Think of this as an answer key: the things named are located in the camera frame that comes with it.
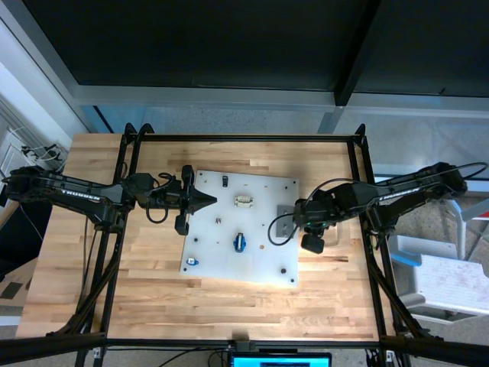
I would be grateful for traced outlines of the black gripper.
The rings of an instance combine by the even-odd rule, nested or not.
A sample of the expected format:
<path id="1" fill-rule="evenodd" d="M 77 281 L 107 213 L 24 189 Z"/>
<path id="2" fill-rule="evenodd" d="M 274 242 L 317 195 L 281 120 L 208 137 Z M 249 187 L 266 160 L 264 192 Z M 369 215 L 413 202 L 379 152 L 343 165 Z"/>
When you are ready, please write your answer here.
<path id="1" fill-rule="evenodd" d="M 217 203 L 217 198 L 203 193 L 194 187 L 195 174 L 191 165 L 184 165 L 181 179 L 175 179 L 167 188 L 167 207 L 177 209 L 175 230 L 179 235 L 187 235 L 189 223 L 187 216 Z"/>
<path id="2" fill-rule="evenodd" d="M 330 199 L 298 199 L 294 204 L 293 223 L 304 232 L 322 232 L 336 226 L 337 210 Z"/>

